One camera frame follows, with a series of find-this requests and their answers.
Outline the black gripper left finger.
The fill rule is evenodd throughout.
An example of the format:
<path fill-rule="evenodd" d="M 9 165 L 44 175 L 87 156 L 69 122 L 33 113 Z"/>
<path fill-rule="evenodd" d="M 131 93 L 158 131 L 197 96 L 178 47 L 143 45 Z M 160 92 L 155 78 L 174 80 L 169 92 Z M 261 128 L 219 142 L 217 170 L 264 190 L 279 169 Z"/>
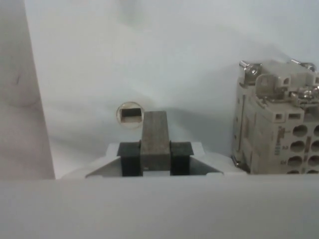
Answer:
<path fill-rule="evenodd" d="M 109 144 L 105 157 L 86 167 L 86 177 L 141 177 L 140 142 Z"/>

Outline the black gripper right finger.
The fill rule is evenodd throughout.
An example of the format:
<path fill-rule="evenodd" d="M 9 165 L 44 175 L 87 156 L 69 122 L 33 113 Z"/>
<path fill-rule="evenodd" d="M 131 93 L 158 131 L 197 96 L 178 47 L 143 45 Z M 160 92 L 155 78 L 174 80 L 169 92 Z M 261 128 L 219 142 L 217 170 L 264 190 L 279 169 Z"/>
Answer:
<path fill-rule="evenodd" d="M 205 153 L 201 142 L 170 142 L 171 176 L 204 176 L 223 174 Z"/>

